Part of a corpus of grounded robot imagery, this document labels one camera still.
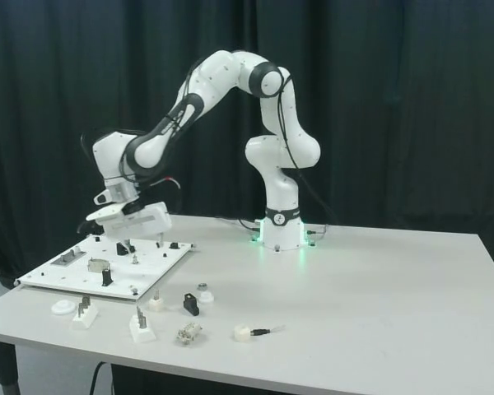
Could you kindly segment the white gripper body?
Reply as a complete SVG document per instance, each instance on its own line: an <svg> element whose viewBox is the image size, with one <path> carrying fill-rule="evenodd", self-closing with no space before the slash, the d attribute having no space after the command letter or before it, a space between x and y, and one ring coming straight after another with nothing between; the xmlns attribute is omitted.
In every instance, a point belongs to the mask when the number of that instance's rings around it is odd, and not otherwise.
<svg viewBox="0 0 494 395"><path fill-rule="evenodd" d="M157 234L165 233L171 227L172 220L163 202L146 205L141 211L107 220L103 224L106 236L120 242L123 239L157 241Z"/></svg>

